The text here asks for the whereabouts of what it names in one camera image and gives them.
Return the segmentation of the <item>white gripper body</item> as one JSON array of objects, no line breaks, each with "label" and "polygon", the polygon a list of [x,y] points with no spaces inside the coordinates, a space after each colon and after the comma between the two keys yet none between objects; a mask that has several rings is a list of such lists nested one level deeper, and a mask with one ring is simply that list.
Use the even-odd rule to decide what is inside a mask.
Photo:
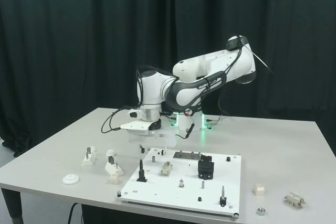
[{"label": "white gripper body", "polygon": [[148,147],[175,147],[175,133],[166,130],[128,131],[129,142]]}]

